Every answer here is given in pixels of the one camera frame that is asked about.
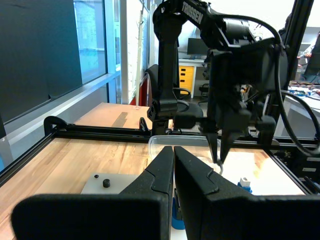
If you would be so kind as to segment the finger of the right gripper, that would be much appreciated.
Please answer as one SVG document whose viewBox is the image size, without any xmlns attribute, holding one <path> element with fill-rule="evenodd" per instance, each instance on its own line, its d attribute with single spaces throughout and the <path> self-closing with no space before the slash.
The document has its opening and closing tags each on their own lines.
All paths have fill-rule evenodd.
<svg viewBox="0 0 320 240">
<path fill-rule="evenodd" d="M 218 162 L 218 135 L 216 133 L 208 133 L 206 135 L 208 145 L 210 148 L 212 160 L 214 163 Z"/>
</svg>

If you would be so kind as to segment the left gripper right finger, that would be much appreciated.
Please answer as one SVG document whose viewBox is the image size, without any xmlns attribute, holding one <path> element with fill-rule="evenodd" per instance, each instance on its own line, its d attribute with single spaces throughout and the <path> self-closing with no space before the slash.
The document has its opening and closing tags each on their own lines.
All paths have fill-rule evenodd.
<svg viewBox="0 0 320 240">
<path fill-rule="evenodd" d="M 318 195 L 257 196 L 183 147 L 174 148 L 175 185 L 190 240 L 317 240 Z"/>
</svg>

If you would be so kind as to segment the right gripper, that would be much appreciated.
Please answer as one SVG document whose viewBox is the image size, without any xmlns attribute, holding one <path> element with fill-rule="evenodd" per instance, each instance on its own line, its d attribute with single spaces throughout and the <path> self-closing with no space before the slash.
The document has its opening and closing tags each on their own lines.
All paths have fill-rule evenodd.
<svg viewBox="0 0 320 240">
<path fill-rule="evenodd" d="M 271 132 L 276 121 L 264 116 L 258 98 L 285 88 L 288 56 L 273 38 L 210 57 L 208 120 L 222 130 L 220 160 L 248 127 Z"/>
</svg>

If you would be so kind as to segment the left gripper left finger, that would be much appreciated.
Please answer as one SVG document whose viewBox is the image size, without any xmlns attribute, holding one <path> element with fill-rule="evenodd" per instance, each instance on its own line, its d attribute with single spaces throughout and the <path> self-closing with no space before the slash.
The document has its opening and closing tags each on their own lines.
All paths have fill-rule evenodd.
<svg viewBox="0 0 320 240">
<path fill-rule="evenodd" d="M 11 213 L 18 240 L 168 240 L 174 152 L 164 147 L 119 194 L 38 194 Z"/>
</svg>

